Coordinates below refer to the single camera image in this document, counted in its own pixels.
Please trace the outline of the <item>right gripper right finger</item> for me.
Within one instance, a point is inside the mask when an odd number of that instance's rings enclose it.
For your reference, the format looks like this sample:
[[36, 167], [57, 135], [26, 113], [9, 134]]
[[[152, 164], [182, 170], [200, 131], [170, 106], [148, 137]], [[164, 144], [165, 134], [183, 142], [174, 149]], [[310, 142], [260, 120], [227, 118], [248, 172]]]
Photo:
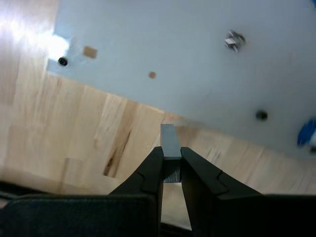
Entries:
[[181, 183], [196, 237], [314, 237], [316, 197], [264, 195], [188, 147]]

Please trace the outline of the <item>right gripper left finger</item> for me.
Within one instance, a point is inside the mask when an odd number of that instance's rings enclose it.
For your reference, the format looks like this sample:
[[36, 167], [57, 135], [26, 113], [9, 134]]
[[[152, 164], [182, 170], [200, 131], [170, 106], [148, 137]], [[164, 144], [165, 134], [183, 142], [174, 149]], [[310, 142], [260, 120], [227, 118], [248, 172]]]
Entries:
[[156, 237], [163, 192], [163, 151], [154, 148], [108, 195], [27, 195], [0, 213], [3, 237]]

